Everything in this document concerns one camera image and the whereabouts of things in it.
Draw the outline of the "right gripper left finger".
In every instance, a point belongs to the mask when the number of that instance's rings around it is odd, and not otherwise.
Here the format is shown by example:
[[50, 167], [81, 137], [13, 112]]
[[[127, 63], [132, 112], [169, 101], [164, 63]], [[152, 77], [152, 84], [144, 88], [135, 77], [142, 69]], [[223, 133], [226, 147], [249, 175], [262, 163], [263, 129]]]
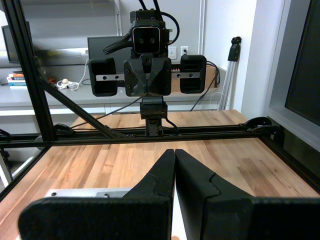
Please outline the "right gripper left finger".
[[46, 197], [18, 218], [23, 240], [169, 240], [175, 151], [166, 150], [123, 197]]

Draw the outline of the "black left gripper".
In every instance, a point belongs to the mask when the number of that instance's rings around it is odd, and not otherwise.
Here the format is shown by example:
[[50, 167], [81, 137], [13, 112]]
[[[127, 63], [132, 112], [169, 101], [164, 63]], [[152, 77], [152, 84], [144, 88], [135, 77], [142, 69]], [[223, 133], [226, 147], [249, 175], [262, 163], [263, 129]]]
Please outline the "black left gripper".
[[116, 72], [113, 58], [91, 59], [88, 64], [92, 93], [97, 97], [111, 97], [123, 87], [128, 97], [168, 96], [172, 80], [178, 80], [183, 94], [200, 94], [205, 89], [207, 59], [203, 55], [184, 55], [177, 70], [168, 57], [150, 54], [127, 59], [123, 72]]

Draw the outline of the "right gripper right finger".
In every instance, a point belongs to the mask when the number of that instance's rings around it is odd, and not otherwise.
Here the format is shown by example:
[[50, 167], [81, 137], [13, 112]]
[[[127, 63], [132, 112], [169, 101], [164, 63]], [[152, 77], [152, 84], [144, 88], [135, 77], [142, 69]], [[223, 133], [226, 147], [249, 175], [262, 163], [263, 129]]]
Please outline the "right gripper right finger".
[[318, 198], [254, 197], [182, 149], [176, 191], [189, 240], [317, 240]]

